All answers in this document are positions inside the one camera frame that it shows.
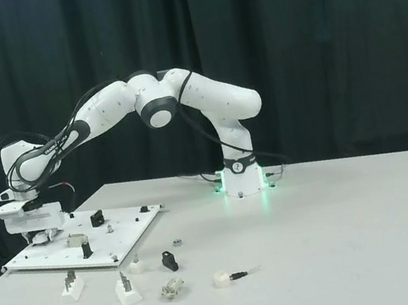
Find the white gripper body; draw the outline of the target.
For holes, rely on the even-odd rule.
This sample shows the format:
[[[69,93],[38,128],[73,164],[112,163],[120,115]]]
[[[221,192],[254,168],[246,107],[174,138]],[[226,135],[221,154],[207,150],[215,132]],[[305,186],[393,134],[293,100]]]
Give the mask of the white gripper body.
[[[45,204],[32,211],[14,213],[3,222],[7,232],[11,234],[43,231],[60,227],[65,223],[59,202]]]

